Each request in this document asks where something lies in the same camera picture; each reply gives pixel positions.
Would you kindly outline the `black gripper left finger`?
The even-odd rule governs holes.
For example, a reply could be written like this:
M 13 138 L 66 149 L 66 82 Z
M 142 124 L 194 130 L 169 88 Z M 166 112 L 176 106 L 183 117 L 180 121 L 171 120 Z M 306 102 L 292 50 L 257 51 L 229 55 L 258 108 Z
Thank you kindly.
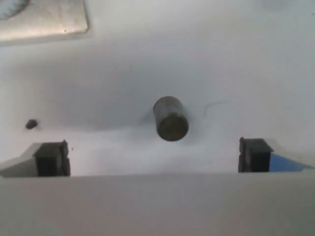
M 69 177 L 68 142 L 33 143 L 19 157 L 0 164 L 1 177 Z

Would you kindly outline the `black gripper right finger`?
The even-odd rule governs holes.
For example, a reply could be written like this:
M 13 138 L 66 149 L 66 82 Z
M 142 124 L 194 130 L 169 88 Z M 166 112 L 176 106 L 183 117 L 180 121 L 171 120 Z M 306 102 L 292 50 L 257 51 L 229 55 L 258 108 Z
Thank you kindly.
M 289 150 L 274 139 L 239 139 L 239 173 L 302 172 L 314 169 L 314 154 Z

